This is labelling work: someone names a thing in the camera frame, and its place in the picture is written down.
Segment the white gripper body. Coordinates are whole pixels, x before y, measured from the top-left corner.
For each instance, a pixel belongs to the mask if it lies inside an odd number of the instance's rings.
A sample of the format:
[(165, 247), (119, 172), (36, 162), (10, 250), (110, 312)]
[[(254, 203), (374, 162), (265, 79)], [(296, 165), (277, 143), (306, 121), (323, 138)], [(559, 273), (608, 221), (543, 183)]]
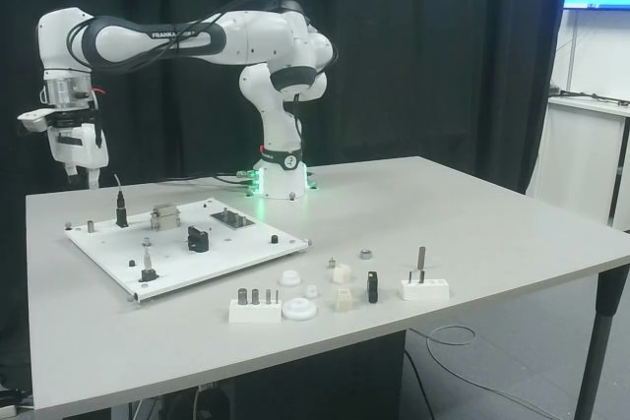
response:
[(47, 138), (53, 158), (61, 163), (80, 167), (106, 167), (109, 163), (104, 133), (97, 134), (94, 124), (79, 127), (49, 127)]

